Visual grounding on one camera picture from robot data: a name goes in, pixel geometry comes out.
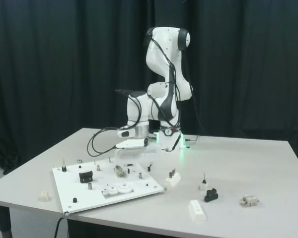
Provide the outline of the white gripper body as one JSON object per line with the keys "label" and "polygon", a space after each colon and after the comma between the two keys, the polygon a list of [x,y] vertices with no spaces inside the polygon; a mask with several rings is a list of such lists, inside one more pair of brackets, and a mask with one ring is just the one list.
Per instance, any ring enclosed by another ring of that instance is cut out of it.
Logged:
{"label": "white gripper body", "polygon": [[157,146],[119,148],[115,152],[117,159],[137,159],[147,154],[154,154],[160,150]]}

